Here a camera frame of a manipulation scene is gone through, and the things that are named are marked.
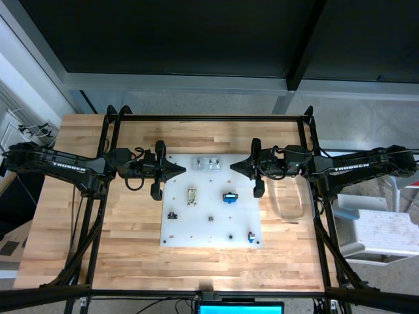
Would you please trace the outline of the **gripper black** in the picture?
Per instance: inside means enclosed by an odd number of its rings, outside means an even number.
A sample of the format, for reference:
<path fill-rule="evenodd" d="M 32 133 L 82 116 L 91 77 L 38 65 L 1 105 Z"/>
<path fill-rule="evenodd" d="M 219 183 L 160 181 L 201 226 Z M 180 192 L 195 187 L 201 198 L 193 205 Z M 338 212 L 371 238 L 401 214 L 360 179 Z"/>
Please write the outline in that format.
<path fill-rule="evenodd" d="M 164 174 L 164 182 L 186 172 L 186 168 L 179 166 L 170 161 L 166 157 L 166 146 L 163 141 L 159 140 L 155 144 L 155 152 L 152 153 L 150 149 L 145 150 L 142 147 L 136 147 L 135 155 L 126 164 L 126 187 L 131 191 L 141 190 L 144 186 L 145 179 L 153 179 L 154 183 L 151 185 L 150 195 L 154 200 L 162 200 L 163 191 L 160 188 L 160 183 L 163 181 L 163 160 L 164 169 L 168 170 Z M 129 185 L 129 179 L 140 179 L 141 184 L 137 188 Z"/>
<path fill-rule="evenodd" d="M 251 142 L 251 156 L 245 160 L 230 165 L 230 169 L 247 177 L 250 181 L 255 180 L 253 196 L 261 198 L 265 187 L 262 177 L 273 181 L 280 181 L 286 177 L 288 167 L 285 158 L 280 159 L 276 155 L 289 152 L 290 146 L 280 148 L 277 145 L 272 148 L 262 149 L 261 140 L 253 138 Z"/>

